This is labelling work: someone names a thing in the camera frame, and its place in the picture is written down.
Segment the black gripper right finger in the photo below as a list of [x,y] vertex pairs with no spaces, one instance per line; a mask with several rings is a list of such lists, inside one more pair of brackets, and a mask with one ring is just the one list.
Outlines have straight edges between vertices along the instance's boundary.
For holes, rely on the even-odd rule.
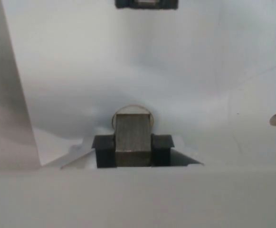
[[204,165],[174,149],[174,141],[170,134],[152,134],[152,167],[172,167],[188,165]]

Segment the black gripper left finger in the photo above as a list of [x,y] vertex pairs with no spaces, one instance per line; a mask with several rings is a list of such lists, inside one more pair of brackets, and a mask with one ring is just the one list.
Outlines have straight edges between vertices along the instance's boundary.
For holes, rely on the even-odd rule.
[[96,135],[91,148],[87,142],[72,145],[69,153],[60,157],[60,168],[115,168],[114,135]]

